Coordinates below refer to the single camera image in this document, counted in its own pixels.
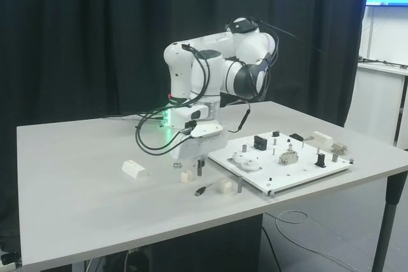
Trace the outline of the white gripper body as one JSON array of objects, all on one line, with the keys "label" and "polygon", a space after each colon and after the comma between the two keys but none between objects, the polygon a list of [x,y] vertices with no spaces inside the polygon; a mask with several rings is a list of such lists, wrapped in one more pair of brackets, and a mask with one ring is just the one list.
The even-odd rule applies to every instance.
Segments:
[{"label": "white gripper body", "polygon": [[199,159],[210,152],[220,150],[227,145],[228,134],[222,133],[208,138],[191,138],[190,135],[179,135],[176,142],[180,143],[171,151],[175,160]]}]

